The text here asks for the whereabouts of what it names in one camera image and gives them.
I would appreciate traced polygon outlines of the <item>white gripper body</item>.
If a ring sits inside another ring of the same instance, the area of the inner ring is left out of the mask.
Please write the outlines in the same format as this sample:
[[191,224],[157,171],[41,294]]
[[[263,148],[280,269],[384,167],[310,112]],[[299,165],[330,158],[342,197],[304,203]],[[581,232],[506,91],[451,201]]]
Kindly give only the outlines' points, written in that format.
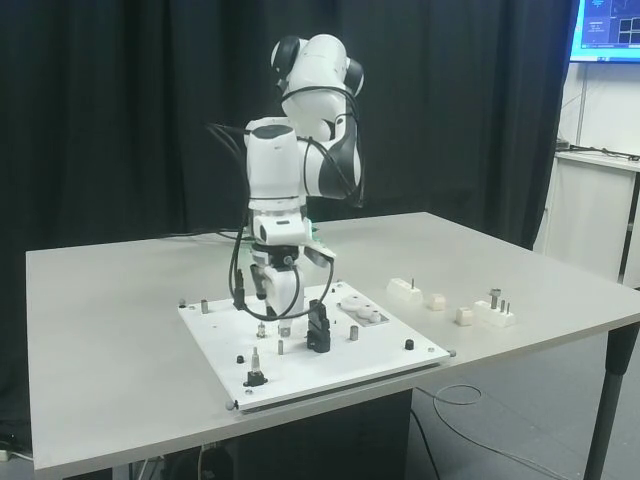
[[256,297],[264,307],[251,307],[252,315],[263,321],[289,321],[303,314],[303,277],[297,266],[276,268],[250,266]]

